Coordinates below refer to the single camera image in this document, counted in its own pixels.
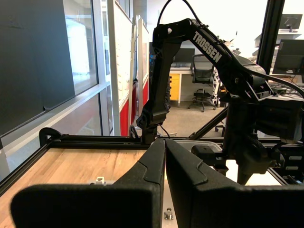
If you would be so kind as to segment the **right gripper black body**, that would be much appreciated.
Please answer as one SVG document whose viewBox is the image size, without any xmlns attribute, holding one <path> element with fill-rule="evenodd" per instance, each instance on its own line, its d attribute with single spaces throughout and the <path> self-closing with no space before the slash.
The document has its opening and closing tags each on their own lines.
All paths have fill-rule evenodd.
<svg viewBox="0 0 304 228">
<path fill-rule="evenodd" d="M 191 152 L 209 166 L 216 160 L 235 160 L 239 166 L 263 166 L 264 146 L 254 133 L 256 104 L 232 97 L 227 107 L 226 128 L 221 153 L 204 146 L 193 146 Z"/>
</svg>

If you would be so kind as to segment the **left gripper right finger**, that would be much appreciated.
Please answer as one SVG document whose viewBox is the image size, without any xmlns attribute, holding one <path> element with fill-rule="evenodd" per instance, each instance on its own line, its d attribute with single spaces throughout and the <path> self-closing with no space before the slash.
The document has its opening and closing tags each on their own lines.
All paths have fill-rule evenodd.
<svg viewBox="0 0 304 228">
<path fill-rule="evenodd" d="M 172 139 L 166 141 L 166 173 L 180 228 L 304 225 L 302 186 L 242 186 Z"/>
</svg>

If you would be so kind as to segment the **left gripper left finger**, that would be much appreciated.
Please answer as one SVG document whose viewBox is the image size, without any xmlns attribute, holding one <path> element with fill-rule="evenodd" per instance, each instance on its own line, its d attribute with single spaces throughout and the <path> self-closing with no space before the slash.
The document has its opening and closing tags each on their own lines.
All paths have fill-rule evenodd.
<svg viewBox="0 0 304 228">
<path fill-rule="evenodd" d="M 156 140 L 111 185 L 34 185 L 10 211 L 18 228 L 159 228 L 162 225 L 164 140 Z"/>
</svg>

